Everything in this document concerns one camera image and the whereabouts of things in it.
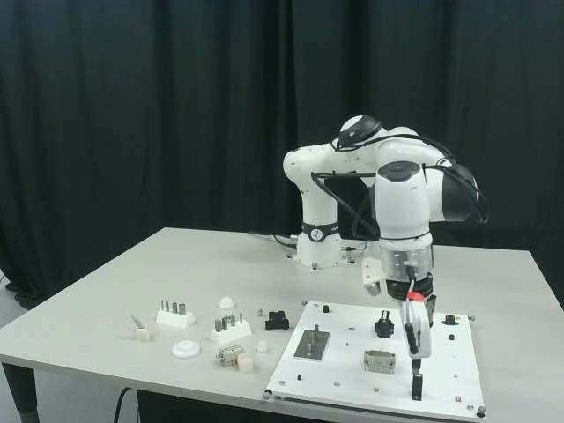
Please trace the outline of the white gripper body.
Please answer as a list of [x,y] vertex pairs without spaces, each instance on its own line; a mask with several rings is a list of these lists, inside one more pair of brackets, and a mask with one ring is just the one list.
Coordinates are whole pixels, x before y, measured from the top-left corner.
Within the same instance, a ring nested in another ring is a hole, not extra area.
[[412,359],[429,358],[434,301],[401,301],[399,311],[409,356]]

